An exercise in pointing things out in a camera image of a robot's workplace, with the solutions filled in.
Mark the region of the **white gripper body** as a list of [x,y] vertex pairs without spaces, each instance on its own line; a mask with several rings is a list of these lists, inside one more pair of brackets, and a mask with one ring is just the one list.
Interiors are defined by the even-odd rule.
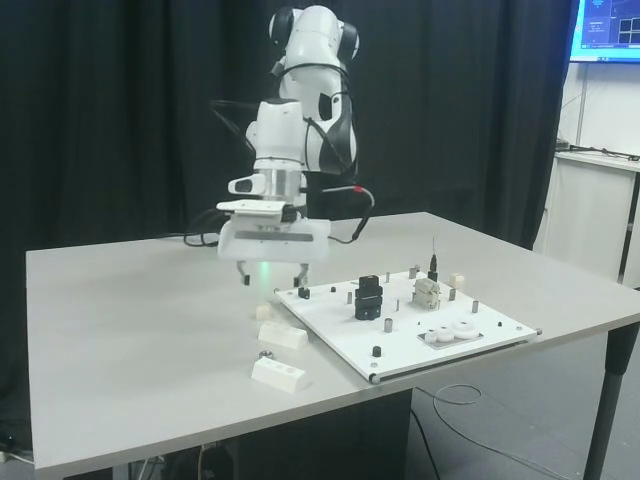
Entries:
[[330,221],[301,219],[267,224],[232,218],[221,229],[218,254],[235,261],[313,263],[329,255]]

